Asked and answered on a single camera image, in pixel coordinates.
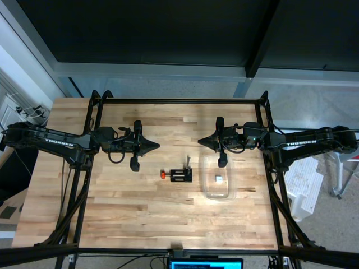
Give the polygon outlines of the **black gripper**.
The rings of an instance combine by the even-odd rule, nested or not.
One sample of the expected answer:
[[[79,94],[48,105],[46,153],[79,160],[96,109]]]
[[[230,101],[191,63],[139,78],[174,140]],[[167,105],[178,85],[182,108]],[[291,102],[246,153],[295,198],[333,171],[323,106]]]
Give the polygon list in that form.
[[[242,152],[242,142],[240,141],[239,134],[236,132],[238,124],[225,127],[224,118],[217,117],[215,125],[216,131],[210,136],[199,139],[198,143],[214,152],[219,152],[218,166],[224,168],[228,163],[228,156],[225,150],[233,154],[240,154]]]
[[[125,127],[121,127],[120,130],[125,132],[121,142],[121,153],[123,153],[123,155],[126,153],[133,154],[130,158],[130,168],[132,171],[139,171],[139,155],[144,156],[148,152],[160,148],[160,146],[158,143],[150,141],[142,135],[142,123],[140,120],[134,121],[133,131]]]

